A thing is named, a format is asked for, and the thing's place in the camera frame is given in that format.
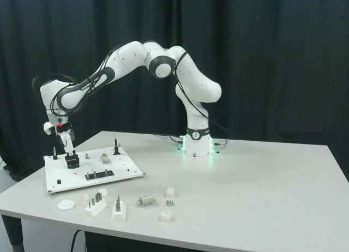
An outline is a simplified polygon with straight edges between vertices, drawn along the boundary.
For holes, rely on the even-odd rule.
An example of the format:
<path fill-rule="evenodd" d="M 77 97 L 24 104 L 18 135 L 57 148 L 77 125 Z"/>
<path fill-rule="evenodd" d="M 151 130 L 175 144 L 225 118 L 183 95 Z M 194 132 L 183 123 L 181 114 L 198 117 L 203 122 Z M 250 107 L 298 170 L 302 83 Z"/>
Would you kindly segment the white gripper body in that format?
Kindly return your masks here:
<path fill-rule="evenodd" d="M 64 151 L 68 154 L 73 154 L 74 146 L 73 141 L 75 140 L 75 134 L 72 129 L 67 131 L 56 132 L 59 144 L 62 146 Z"/>

